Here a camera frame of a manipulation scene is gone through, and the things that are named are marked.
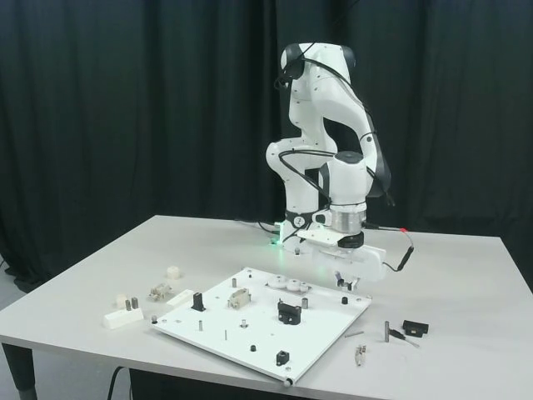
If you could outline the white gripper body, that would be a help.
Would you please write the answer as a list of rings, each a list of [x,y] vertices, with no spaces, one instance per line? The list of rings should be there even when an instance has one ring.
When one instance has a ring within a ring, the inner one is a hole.
[[[359,278],[364,281],[380,281],[385,277],[385,251],[363,245],[355,249],[341,247],[316,247],[312,253],[313,262],[324,267],[335,276],[341,273],[344,281]]]

